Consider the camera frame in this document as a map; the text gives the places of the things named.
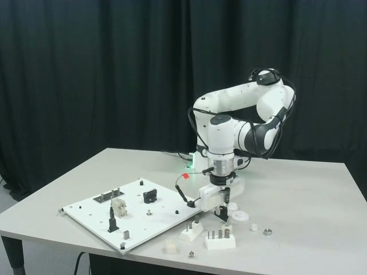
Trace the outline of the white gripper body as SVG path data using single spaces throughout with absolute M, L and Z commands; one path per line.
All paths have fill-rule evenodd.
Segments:
M 207 184 L 199 189 L 198 207 L 207 212 L 216 207 L 228 204 L 233 198 L 243 193 L 245 181 L 242 178 L 235 178 L 229 186 L 215 186 Z

